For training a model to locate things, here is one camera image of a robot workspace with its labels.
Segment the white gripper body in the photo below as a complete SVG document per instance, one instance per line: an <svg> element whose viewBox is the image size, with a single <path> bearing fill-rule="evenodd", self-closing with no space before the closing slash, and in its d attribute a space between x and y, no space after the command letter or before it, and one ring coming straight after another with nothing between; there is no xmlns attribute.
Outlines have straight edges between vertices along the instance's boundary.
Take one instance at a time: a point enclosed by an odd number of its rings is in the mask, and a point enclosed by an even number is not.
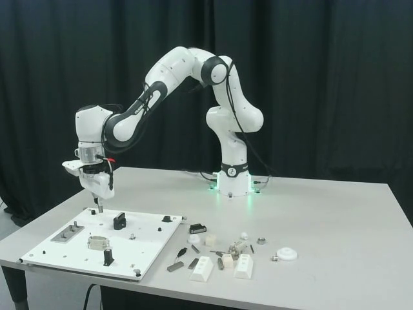
<svg viewBox="0 0 413 310"><path fill-rule="evenodd" d="M110 188L110 175L104 172L99 174L81 174L79 176L81 186L92 194L102 199L114 197L114 188Z"/></svg>

